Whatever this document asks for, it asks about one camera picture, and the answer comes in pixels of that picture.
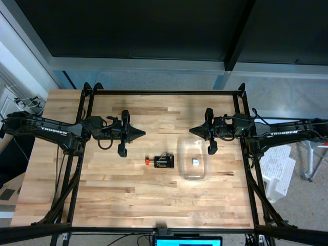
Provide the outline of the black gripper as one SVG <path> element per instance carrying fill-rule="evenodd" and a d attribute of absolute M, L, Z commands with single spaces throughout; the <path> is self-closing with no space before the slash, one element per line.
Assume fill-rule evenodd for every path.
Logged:
<path fill-rule="evenodd" d="M 214 112 L 211 108 L 206 109 L 205 122 L 200 126 L 191 128 L 189 132 L 199 136 L 203 140 L 209 141 L 209 155 L 214 155 L 218 150 L 215 138 L 219 138 L 223 141 L 233 140 L 233 134 L 230 132 L 226 120 L 223 117 L 214 117 Z"/>
<path fill-rule="evenodd" d="M 126 143 L 131 143 L 145 135 L 145 131 L 137 129 L 130 124 L 130 113 L 128 110 L 123 110 L 121 120 L 117 117 L 107 116 L 106 119 L 112 120 L 112 124 L 108 125 L 110 137 L 112 140 L 120 140 L 118 145 L 118 154 L 120 157 L 127 156 Z"/>

